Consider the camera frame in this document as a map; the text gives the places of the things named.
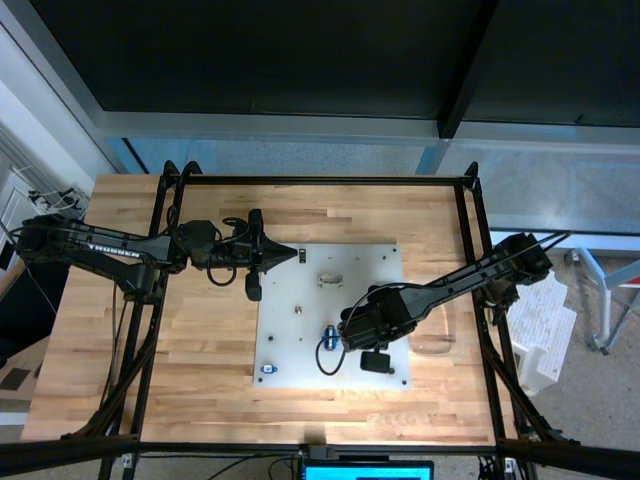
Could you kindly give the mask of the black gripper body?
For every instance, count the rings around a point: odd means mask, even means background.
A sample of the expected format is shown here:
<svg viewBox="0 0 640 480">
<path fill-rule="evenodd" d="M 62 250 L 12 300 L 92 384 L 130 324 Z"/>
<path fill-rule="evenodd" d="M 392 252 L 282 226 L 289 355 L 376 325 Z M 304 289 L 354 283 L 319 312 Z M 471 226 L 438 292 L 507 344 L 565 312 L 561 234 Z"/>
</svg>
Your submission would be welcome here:
<svg viewBox="0 0 640 480">
<path fill-rule="evenodd" d="M 230 286 L 237 277 L 239 269 L 246 269 L 245 293 L 250 301 L 259 302 L 262 299 L 260 274 L 263 272 L 263 234 L 264 221 L 262 212 L 253 209 L 248 219 L 226 217 L 222 223 L 232 229 L 230 236 L 222 237 L 216 230 L 214 243 L 207 253 L 205 270 L 209 281 L 218 287 Z M 213 269 L 226 269 L 231 277 L 218 281 L 213 277 Z"/>
<path fill-rule="evenodd" d="M 400 301 L 379 300 L 341 312 L 339 337 L 347 353 L 360 351 L 360 369 L 392 374 L 389 345 L 400 338 Z"/>
</svg>

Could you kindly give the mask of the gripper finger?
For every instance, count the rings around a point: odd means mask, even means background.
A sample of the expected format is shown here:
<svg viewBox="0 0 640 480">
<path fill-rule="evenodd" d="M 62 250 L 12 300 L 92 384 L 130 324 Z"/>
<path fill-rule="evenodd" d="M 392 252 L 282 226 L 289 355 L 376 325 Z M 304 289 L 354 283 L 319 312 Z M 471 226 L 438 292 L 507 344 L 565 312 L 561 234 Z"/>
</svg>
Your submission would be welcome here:
<svg viewBox="0 0 640 480">
<path fill-rule="evenodd" d="M 271 240 L 266 234 L 263 235 L 263 250 L 270 253 L 297 253 L 296 248 L 289 247 Z"/>
<path fill-rule="evenodd" d="M 297 251 L 284 253 L 265 253 L 263 255 L 263 272 L 267 273 L 276 266 L 298 257 Z"/>
</svg>

